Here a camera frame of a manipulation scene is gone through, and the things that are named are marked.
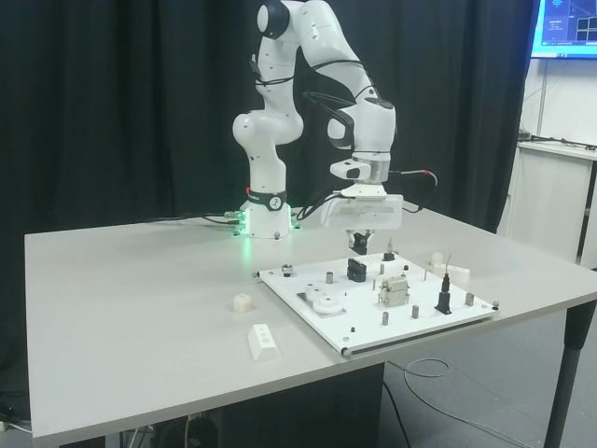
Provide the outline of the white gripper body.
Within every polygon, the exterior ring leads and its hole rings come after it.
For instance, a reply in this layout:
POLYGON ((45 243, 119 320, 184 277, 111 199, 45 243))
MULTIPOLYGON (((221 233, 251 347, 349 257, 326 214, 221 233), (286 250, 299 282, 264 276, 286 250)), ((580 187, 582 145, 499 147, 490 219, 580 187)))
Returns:
POLYGON ((344 231, 398 229, 402 222, 403 196, 338 198, 322 206, 321 224, 344 231))

